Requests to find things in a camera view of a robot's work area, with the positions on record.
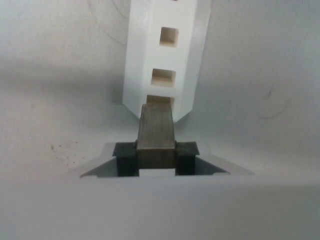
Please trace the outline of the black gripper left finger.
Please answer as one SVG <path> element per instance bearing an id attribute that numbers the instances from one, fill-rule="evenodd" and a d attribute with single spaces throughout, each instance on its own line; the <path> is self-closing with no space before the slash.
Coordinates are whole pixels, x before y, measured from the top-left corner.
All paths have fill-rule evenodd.
<path id="1" fill-rule="evenodd" d="M 101 155 L 79 167 L 79 177 L 115 178 L 137 175 L 134 142 L 107 143 Z"/>

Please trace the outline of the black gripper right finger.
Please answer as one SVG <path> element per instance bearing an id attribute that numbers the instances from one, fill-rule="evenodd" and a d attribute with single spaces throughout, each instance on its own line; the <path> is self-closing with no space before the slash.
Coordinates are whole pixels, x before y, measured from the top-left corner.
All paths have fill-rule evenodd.
<path id="1" fill-rule="evenodd" d="M 175 142 L 176 176 L 209 176 L 214 174 L 230 175 L 228 171 L 199 157 L 195 141 Z"/>

